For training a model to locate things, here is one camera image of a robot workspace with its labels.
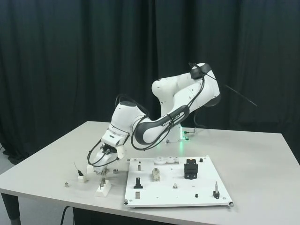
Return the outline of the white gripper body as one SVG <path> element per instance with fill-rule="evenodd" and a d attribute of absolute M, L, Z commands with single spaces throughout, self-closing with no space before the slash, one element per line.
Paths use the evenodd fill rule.
<path fill-rule="evenodd" d="M 103 150 L 90 158 L 90 164 L 96 173 L 101 173 L 109 164 L 115 161 L 117 161 L 117 153 L 105 153 Z"/>

